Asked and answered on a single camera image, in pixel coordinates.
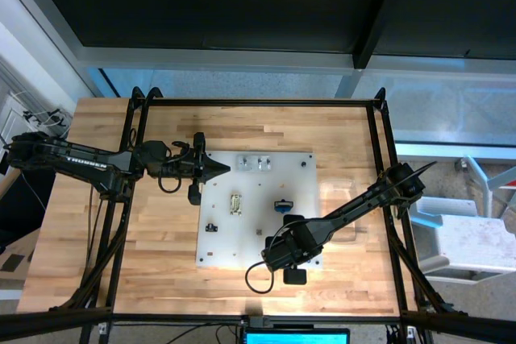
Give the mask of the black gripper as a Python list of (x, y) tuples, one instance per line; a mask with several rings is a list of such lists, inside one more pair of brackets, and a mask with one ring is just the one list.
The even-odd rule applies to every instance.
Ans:
[(306, 284), (306, 269), (298, 266), (311, 258), (313, 236), (307, 227), (308, 220), (301, 215), (283, 217), (282, 240), (290, 253), (289, 263), (283, 269), (284, 284)]
[(200, 184), (202, 182), (205, 184), (209, 180), (231, 171), (230, 166), (213, 160), (211, 154), (205, 153), (205, 150), (205, 135), (202, 132), (198, 132), (193, 136), (192, 183), (189, 185), (188, 190), (188, 199), (191, 205), (201, 204)]

